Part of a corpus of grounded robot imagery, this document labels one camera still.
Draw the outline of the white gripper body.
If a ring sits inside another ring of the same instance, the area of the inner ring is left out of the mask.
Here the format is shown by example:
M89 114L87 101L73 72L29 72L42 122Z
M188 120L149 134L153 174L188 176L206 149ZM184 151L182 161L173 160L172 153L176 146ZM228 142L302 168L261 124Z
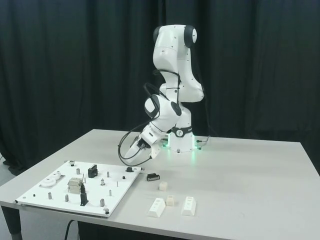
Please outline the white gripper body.
M160 150L158 143L150 145L145 140L139 139L134 141L125 154L124 162L126 165L142 165L149 160L155 159Z

